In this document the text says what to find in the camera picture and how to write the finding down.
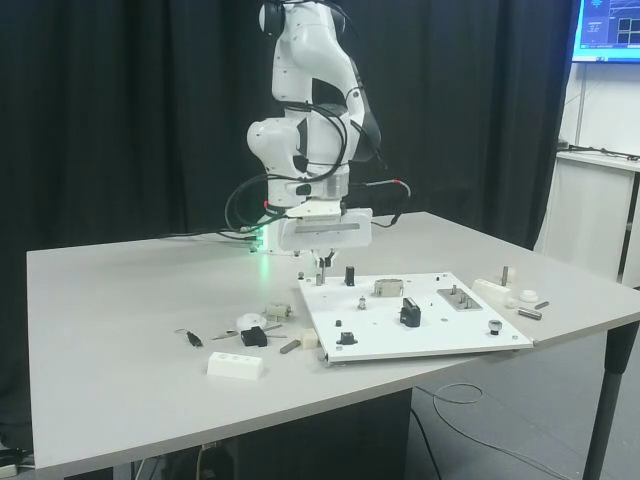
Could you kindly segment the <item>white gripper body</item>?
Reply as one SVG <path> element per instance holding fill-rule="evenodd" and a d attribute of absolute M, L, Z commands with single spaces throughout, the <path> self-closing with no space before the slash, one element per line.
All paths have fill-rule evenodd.
<path fill-rule="evenodd" d="M 364 247 L 372 240 L 370 208 L 348 209 L 342 215 L 286 219 L 278 231 L 278 246 L 285 251 L 320 251 Z"/>

